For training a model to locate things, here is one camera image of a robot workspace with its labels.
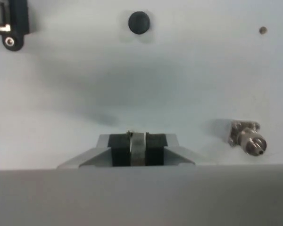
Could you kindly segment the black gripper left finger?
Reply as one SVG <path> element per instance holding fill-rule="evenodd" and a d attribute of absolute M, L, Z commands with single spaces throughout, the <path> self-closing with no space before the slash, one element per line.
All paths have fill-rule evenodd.
<path fill-rule="evenodd" d="M 130 138 L 123 134 L 101 134 L 95 147 L 58 165 L 59 169 L 130 166 Z"/>

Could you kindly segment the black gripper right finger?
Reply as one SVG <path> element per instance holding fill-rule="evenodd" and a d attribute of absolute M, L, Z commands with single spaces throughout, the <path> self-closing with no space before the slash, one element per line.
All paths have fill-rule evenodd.
<path fill-rule="evenodd" d="M 176 134 L 146 133 L 145 163 L 147 166 L 172 166 L 183 163 L 195 165 L 199 155 L 180 146 Z"/>

